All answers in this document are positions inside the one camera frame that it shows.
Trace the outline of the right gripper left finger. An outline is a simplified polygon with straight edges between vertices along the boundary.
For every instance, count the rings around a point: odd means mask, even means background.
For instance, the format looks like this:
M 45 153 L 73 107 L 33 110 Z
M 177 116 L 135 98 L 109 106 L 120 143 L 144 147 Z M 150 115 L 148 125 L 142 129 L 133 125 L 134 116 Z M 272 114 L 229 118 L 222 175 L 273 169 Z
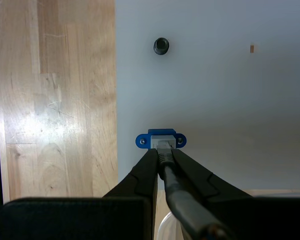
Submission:
M 0 208 L 0 240 L 152 240 L 158 153 L 148 150 L 103 197 L 38 198 Z

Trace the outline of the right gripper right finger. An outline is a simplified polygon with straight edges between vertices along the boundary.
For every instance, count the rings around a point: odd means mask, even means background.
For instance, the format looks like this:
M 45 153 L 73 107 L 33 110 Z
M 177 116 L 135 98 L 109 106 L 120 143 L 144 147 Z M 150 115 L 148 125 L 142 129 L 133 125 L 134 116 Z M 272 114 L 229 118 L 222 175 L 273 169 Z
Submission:
M 172 150 L 171 211 L 193 240 L 300 240 L 300 197 L 251 196 Z

